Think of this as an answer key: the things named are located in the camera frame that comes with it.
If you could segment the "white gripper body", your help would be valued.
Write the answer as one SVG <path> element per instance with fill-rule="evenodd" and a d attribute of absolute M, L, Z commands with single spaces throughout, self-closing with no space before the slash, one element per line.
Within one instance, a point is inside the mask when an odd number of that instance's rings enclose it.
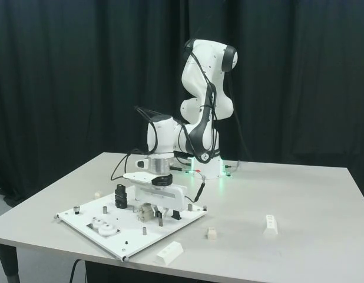
<path fill-rule="evenodd" d="M 135 185 L 135 198 L 140 202 L 150 203 L 154 206 L 179 212 L 187 209 L 186 194 L 187 188 L 176 184 L 171 184 L 161 189 L 152 186 Z"/>

